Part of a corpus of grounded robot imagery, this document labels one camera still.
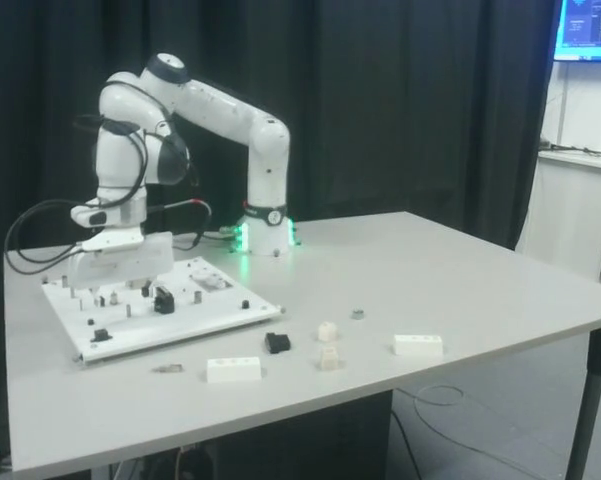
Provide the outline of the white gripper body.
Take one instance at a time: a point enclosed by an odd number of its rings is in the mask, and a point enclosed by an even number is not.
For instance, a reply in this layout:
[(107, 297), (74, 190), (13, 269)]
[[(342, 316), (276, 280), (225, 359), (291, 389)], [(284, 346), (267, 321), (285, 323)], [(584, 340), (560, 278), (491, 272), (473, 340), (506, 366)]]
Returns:
[(96, 289), (169, 273), (174, 265), (172, 244), (171, 232), (103, 231), (82, 242), (69, 259), (69, 286)]

